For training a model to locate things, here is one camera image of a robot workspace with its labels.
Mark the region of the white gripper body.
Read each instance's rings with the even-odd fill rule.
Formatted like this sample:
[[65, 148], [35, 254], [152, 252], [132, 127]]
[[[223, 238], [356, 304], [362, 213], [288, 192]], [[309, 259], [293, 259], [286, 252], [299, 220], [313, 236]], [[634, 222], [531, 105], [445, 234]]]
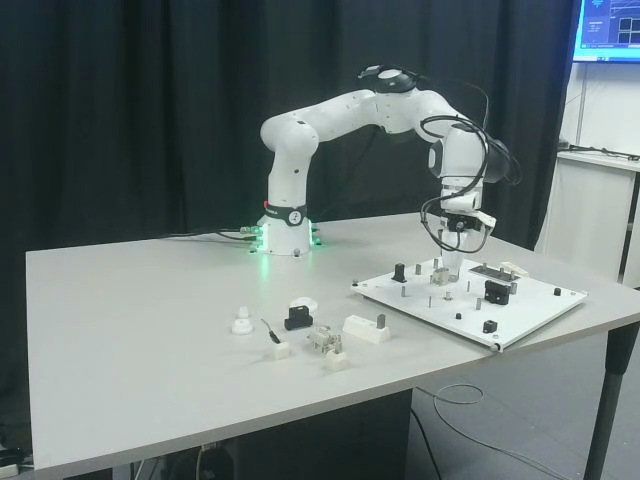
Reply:
[[480, 231], [451, 231], [443, 228], [438, 231], [442, 243], [441, 259], [444, 266], [459, 266], [466, 255], [479, 252], [486, 244], [488, 231], [482, 227]]

